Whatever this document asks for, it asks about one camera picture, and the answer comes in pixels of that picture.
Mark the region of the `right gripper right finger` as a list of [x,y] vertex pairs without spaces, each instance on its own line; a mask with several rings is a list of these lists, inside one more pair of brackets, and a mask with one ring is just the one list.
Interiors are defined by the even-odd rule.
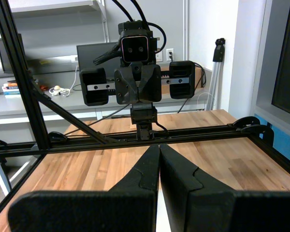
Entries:
[[234,190],[166,144],[160,158],[173,232],[290,232],[289,191]]

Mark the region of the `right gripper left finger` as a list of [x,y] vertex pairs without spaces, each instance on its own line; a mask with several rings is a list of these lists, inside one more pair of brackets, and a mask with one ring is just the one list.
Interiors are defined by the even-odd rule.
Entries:
[[108,191],[33,191],[8,210],[13,232],[154,232],[159,146],[151,145]]

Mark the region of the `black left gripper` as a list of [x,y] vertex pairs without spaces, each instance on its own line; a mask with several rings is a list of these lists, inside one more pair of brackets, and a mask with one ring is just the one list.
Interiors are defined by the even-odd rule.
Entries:
[[159,65],[130,65],[116,69],[112,81],[104,68],[87,69],[80,72],[80,81],[87,106],[105,105],[109,96],[115,96],[118,104],[159,102],[162,86],[169,86],[172,99],[189,99],[195,91],[195,64],[174,61],[166,71]]

